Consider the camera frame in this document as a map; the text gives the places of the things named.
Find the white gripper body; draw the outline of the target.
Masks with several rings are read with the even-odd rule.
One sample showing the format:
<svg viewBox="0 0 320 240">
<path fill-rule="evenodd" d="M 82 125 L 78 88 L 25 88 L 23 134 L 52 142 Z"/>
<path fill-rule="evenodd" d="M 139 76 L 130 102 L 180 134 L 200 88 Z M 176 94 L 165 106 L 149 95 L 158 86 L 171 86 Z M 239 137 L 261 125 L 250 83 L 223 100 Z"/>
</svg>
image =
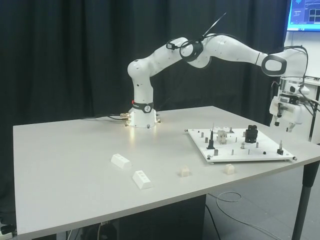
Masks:
<svg viewBox="0 0 320 240">
<path fill-rule="evenodd" d="M 269 106 L 269 113 L 287 122 L 300 125 L 303 123 L 304 106 L 296 96 L 274 96 Z"/>
</svg>

